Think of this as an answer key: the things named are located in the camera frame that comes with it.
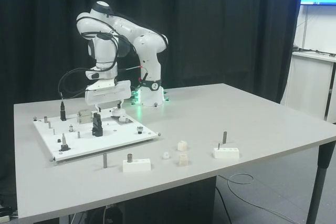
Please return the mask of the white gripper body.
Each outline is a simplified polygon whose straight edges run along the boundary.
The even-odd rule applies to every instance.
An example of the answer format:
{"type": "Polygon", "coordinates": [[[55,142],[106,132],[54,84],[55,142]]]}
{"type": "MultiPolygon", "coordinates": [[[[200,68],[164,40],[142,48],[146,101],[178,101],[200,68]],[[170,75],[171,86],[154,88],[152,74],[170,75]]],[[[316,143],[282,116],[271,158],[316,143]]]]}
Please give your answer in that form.
{"type": "Polygon", "coordinates": [[[123,80],[116,84],[114,80],[98,80],[85,90],[87,105],[99,105],[131,97],[131,81],[123,80]]]}

